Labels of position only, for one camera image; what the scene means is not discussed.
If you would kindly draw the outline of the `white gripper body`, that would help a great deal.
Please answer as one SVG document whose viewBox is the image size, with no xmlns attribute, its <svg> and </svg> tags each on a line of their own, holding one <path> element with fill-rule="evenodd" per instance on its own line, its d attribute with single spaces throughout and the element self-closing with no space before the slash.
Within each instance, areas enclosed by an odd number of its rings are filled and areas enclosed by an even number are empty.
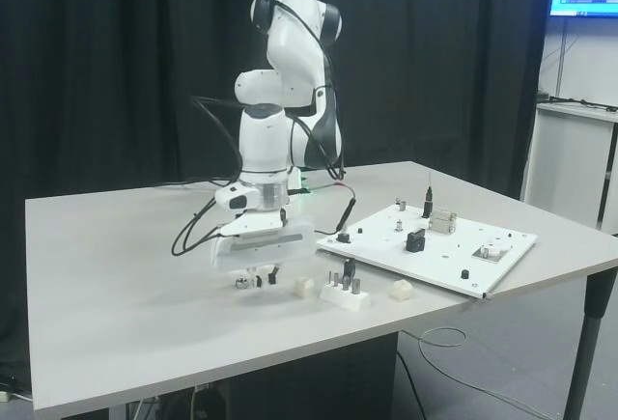
<svg viewBox="0 0 618 420">
<path fill-rule="evenodd" d="M 211 264 L 220 272 L 280 266 L 309 258 L 316 248 L 314 226 L 306 219 L 292 219 L 271 231 L 218 238 L 211 251 Z"/>
</svg>

